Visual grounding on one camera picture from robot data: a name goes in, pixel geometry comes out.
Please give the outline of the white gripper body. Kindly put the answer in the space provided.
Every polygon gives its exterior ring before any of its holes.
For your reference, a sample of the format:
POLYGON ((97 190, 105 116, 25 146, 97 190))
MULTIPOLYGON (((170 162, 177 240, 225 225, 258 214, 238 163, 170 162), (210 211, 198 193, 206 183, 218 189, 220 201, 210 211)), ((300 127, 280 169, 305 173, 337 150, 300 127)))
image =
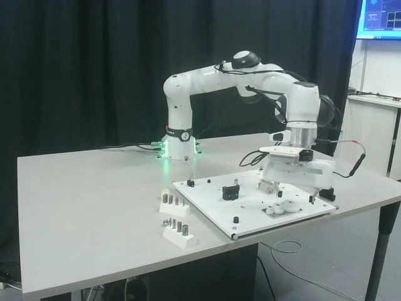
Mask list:
POLYGON ((301 165, 268 161, 263 178, 267 181, 306 186, 315 189, 330 189, 336 162, 317 159, 301 165))

